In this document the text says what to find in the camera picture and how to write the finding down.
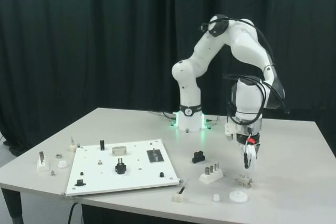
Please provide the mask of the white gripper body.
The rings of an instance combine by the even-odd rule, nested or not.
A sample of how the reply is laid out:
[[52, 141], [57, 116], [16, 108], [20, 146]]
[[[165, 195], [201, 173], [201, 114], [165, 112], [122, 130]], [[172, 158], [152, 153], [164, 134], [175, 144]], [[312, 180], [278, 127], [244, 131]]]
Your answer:
[[259, 144], [239, 144], [246, 173], [253, 173], [256, 167]]

